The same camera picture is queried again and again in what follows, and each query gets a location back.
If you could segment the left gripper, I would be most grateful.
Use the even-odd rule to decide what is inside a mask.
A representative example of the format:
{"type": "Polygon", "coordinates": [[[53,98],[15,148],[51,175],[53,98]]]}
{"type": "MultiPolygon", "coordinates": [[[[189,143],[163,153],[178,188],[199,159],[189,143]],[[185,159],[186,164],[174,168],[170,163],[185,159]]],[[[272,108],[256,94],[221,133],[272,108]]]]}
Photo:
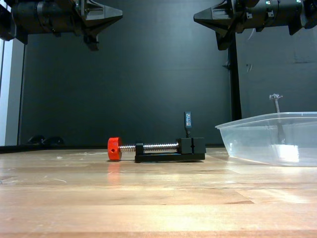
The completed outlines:
{"type": "Polygon", "coordinates": [[[97,35],[123,17],[122,10],[96,0],[74,0],[72,12],[74,34],[97,35]]]}

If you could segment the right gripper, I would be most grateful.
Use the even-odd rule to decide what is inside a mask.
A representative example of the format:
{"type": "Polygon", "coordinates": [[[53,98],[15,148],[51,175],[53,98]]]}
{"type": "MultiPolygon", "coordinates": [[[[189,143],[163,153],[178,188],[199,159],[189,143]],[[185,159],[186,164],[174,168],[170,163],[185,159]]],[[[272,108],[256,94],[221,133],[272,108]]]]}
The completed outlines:
{"type": "Polygon", "coordinates": [[[226,35],[232,25],[234,33],[245,30],[246,10],[250,0],[222,0],[213,7],[194,14],[194,21],[220,35],[226,35]]]}

